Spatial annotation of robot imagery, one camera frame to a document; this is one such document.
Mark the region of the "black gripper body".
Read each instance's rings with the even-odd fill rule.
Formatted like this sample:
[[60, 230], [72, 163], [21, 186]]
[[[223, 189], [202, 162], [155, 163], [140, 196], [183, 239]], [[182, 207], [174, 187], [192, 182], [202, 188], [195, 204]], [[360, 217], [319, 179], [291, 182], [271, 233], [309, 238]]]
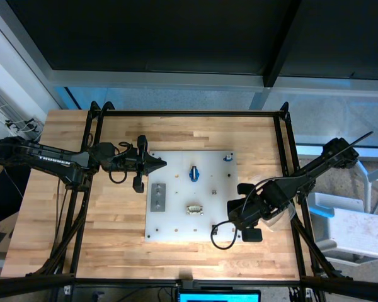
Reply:
[[137, 146], [131, 145], [122, 156], [122, 167], [125, 175], [128, 172], [134, 172], [132, 187], [136, 193], [144, 192], [144, 183], [142, 176], [144, 175], [144, 166], [146, 163], [145, 155], [147, 153], [148, 142], [145, 135], [140, 135], [137, 138]]
[[245, 195], [239, 206], [237, 228], [241, 231], [243, 242], [261, 242], [263, 240], [260, 228], [255, 228], [262, 214], [267, 209], [255, 185], [240, 183], [238, 194]]

